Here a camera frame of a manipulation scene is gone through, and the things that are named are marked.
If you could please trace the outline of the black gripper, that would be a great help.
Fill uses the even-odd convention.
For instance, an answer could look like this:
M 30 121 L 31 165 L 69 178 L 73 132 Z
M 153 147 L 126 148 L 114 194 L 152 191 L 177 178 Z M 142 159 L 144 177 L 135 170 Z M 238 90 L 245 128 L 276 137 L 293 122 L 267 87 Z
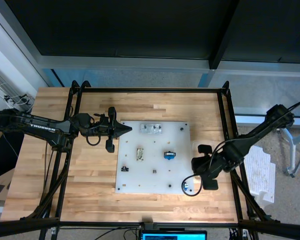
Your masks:
M 198 152 L 203 154 L 198 161 L 198 173 L 201 177 L 202 188 L 211 191 L 218 190 L 219 187 L 216 178 L 222 170 L 222 163 L 218 159 L 217 150 L 212 150 L 210 145 L 200 144 Z
M 101 137 L 108 137 L 105 141 L 105 149 L 109 153 L 115 152 L 115 145 L 113 144 L 113 139 L 118 139 L 120 136 L 129 133 L 132 131 L 132 127 L 122 124 L 116 120 L 117 112 L 112 106 L 108 109 L 108 115 L 105 114 L 93 114 L 96 117 L 99 117 L 99 121 L 95 124 L 95 129 L 93 133 L 95 136 L 98 136 L 100 143 Z

